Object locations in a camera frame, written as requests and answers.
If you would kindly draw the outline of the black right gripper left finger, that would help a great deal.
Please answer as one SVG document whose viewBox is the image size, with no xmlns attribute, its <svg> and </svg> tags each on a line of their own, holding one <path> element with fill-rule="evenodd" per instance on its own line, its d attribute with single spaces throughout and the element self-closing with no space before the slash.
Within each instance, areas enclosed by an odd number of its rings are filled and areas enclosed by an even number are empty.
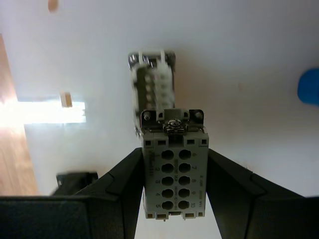
<svg viewBox="0 0 319 239">
<path fill-rule="evenodd" d="M 132 239 L 144 186 L 140 148 L 109 172 L 57 175 L 49 196 L 3 196 L 3 239 Z"/>
</svg>

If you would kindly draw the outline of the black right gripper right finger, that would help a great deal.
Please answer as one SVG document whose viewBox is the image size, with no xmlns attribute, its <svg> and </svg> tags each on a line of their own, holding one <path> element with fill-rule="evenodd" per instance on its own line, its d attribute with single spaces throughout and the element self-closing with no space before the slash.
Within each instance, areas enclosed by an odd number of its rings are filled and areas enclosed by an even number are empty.
<svg viewBox="0 0 319 239">
<path fill-rule="evenodd" d="M 223 239 L 317 239 L 319 199 L 279 186 L 209 150 L 208 197 Z"/>
</svg>

